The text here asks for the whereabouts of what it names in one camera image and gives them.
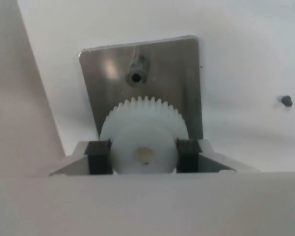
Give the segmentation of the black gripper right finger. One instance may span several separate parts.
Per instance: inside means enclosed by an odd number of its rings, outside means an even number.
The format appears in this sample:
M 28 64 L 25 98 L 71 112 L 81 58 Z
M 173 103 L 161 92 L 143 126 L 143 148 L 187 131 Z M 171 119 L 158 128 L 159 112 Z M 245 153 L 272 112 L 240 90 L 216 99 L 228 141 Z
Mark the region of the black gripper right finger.
M 209 141 L 177 139 L 178 173 L 218 173 L 235 171 L 228 160 L 216 153 Z

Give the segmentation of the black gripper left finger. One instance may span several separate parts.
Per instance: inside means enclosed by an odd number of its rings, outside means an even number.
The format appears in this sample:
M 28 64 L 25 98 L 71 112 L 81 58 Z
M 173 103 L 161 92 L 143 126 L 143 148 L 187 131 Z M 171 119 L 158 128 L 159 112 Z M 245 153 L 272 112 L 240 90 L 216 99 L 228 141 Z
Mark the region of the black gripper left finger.
M 48 176 L 112 175 L 111 141 L 79 142 L 70 156 L 48 168 Z

